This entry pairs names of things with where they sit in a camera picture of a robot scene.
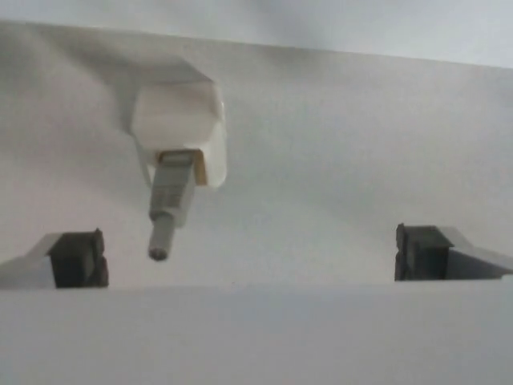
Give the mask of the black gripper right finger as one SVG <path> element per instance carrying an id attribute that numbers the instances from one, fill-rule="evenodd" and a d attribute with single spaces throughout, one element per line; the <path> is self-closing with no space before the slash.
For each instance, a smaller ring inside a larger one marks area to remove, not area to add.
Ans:
<path id="1" fill-rule="evenodd" d="M 396 281 L 487 280 L 510 277 L 512 257 L 473 245 L 455 227 L 396 228 Z"/>

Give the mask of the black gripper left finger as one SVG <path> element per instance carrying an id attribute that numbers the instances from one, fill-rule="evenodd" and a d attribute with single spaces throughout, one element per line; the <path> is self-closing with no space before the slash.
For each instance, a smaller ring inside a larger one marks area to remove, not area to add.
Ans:
<path id="1" fill-rule="evenodd" d="M 3 290 L 108 287 L 108 264 L 100 229 L 48 233 L 28 253 L 1 263 Z"/>

